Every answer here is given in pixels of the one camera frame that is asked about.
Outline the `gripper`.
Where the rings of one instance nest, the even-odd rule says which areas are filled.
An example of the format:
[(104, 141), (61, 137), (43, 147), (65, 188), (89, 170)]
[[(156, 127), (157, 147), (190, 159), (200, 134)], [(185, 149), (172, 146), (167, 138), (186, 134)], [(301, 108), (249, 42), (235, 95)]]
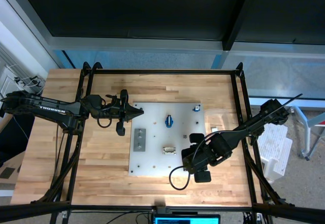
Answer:
[(208, 171), (207, 161), (199, 163), (198, 158), (200, 158), (199, 154), (202, 152), (201, 147), (198, 148), (199, 144), (203, 146), (204, 142), (204, 134), (201, 133), (192, 133), (189, 135), (190, 143), (194, 147), (194, 152), (196, 152), (195, 158), (193, 161), (193, 165), (195, 165), (194, 172), (194, 180), (196, 183), (206, 183), (211, 181), (211, 174)]
[[(121, 90), (120, 98), (116, 95), (112, 96), (111, 108), (110, 108), (110, 119), (118, 119), (116, 124), (116, 132), (119, 136), (125, 135), (124, 121), (126, 120), (126, 106), (128, 104), (128, 92), (126, 89)], [(128, 116), (128, 120), (132, 120), (135, 117), (144, 114), (142, 109), (138, 109), (131, 105), (128, 105), (128, 112), (132, 113)]]

